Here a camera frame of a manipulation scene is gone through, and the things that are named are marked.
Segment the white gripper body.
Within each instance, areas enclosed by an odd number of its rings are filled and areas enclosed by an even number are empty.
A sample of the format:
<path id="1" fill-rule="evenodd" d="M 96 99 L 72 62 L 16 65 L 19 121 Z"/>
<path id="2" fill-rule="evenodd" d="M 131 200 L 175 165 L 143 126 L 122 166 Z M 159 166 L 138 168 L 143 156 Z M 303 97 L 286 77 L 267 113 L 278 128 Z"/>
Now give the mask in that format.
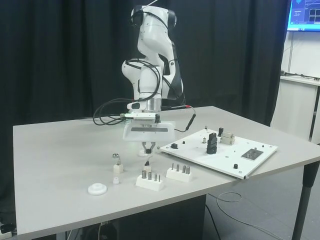
<path id="1" fill-rule="evenodd" d="M 151 125 L 127 123 L 123 139 L 128 142 L 168 142 L 175 139 L 175 123 L 164 121 Z"/>

